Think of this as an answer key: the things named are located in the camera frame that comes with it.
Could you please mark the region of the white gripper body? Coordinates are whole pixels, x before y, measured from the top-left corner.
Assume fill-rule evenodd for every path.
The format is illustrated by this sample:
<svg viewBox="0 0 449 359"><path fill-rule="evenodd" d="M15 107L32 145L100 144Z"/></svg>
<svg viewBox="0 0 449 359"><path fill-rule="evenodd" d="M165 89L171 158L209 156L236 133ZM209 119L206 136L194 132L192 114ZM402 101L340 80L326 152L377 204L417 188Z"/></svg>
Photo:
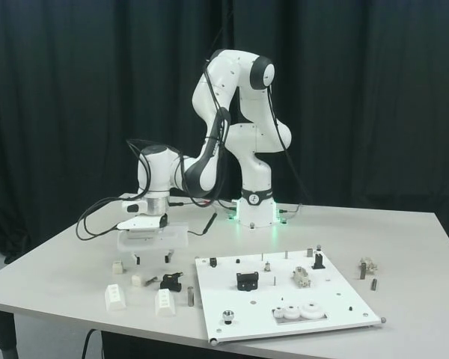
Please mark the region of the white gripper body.
<svg viewBox="0 0 449 359"><path fill-rule="evenodd" d="M171 223L159 230L119 230L117 249L139 255L144 251L175 250L188 246L188 225Z"/></svg>

